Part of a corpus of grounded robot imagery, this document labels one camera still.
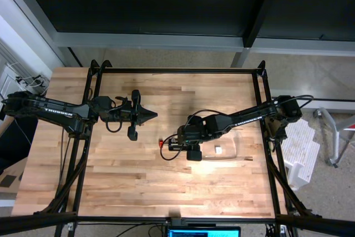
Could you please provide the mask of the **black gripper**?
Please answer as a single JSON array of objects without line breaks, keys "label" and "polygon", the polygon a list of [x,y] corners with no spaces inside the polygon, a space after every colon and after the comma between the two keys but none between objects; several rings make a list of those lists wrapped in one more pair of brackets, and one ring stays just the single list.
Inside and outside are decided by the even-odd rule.
[{"label": "black gripper", "polygon": [[131,93],[131,100],[123,97],[115,97],[116,100],[121,101],[121,105],[117,105],[109,111],[109,121],[119,122],[119,128],[117,130],[109,130],[111,133],[117,133],[121,130],[124,122],[129,122],[128,138],[131,141],[137,141],[138,133],[136,131],[136,125],[138,124],[138,114],[142,114],[139,118],[139,124],[144,124],[148,120],[154,119],[158,116],[156,112],[145,109],[140,106],[140,93],[138,90],[133,90]]},{"label": "black gripper", "polygon": [[195,125],[180,126],[177,130],[177,143],[182,151],[186,152],[186,159],[189,161],[202,161],[200,150],[201,133]]}]

